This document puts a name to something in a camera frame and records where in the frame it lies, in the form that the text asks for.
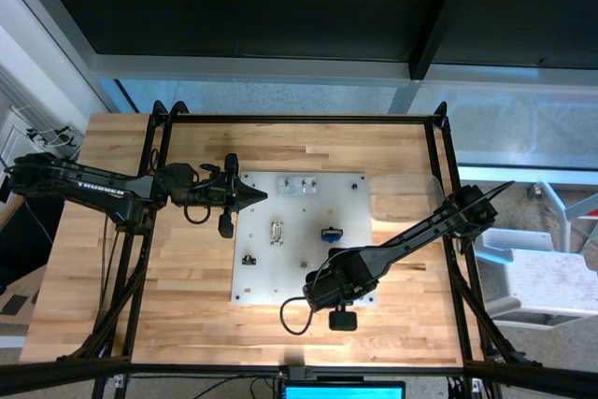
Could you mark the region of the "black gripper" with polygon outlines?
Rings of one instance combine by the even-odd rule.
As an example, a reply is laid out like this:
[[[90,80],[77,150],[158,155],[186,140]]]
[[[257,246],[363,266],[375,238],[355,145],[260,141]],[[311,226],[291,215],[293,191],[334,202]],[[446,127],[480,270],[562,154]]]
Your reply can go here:
[[[235,153],[229,153],[224,158],[224,168],[214,164],[201,164],[200,168],[209,173],[208,178],[199,185],[200,205],[210,214],[211,208],[220,207],[218,231],[221,237],[232,237],[234,225],[232,213],[235,211],[236,183],[238,191],[244,194],[237,196],[237,212],[268,199],[268,194],[261,189],[261,185],[253,175],[239,175],[239,161]]]
[[[361,299],[377,288],[377,283],[370,285],[336,285],[333,283],[307,283],[303,287],[305,299],[309,305],[306,326],[309,327],[314,315],[324,309],[330,309],[328,327],[331,331],[354,332],[358,328],[357,314],[347,311],[354,301]]]

